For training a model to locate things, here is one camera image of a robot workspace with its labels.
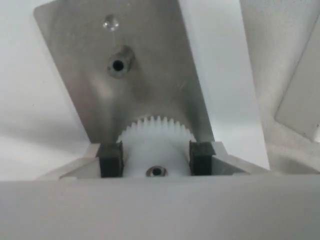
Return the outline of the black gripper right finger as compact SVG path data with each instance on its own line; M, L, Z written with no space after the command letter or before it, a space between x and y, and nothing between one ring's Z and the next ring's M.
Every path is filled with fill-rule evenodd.
M189 167L193 176L249 176L270 170L227 152L220 141L189 142Z

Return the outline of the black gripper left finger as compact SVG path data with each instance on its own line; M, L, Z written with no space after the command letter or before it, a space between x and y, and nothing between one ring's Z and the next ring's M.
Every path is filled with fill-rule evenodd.
M121 178L124 169L123 143L92 143L83 157L50 170L39 179Z

